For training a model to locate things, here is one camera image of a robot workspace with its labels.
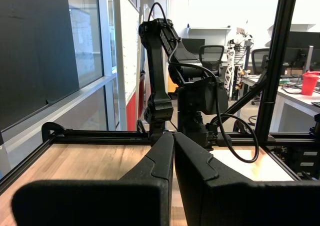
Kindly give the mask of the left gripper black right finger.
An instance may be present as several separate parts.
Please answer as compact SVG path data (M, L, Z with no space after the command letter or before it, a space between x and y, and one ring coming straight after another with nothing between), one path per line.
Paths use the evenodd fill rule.
M175 172L190 226L317 226L317 181L253 181L182 133Z

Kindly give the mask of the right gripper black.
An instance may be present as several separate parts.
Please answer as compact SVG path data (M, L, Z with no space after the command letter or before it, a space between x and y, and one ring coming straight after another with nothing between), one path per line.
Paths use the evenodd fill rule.
M218 125L204 124L201 112L179 112L178 131L203 148L211 148L218 136Z

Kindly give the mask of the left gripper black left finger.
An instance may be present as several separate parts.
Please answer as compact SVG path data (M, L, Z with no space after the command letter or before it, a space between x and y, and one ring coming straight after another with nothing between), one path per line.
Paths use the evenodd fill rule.
M164 133L118 180L40 180L20 187L11 210L19 226L168 226L174 137Z

